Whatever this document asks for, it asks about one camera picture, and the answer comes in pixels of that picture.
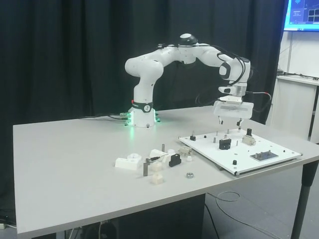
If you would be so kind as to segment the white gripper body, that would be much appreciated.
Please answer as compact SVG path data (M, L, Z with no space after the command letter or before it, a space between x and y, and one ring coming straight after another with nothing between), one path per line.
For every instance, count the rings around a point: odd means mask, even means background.
M217 101L213 105L214 115L220 118L250 119L253 113L253 103L240 104Z

